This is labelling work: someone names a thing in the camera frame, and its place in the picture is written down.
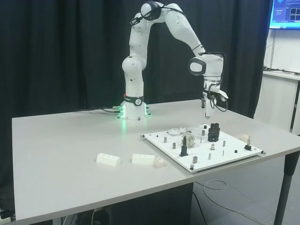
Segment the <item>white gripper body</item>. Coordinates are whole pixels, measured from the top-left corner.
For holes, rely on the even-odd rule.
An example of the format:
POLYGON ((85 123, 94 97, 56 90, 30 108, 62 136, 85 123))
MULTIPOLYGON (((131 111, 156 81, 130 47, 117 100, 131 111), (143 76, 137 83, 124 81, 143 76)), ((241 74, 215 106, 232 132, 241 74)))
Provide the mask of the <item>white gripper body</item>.
POLYGON ((206 108, 207 106, 210 106, 211 108, 215 108, 214 106, 214 96, 209 92, 204 90, 202 92, 202 107, 206 108))

